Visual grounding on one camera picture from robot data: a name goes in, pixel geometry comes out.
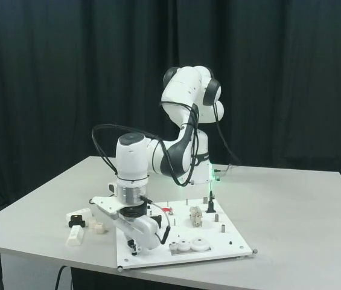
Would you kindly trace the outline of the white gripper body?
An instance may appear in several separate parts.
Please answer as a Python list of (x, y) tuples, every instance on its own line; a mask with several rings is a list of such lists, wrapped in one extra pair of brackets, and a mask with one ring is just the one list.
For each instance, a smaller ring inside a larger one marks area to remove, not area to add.
[(158, 223), (152, 218), (143, 215), (136, 218), (119, 218), (115, 226), (121, 230), (127, 240), (134, 240), (138, 246), (153, 250), (160, 245), (156, 236), (159, 230)]

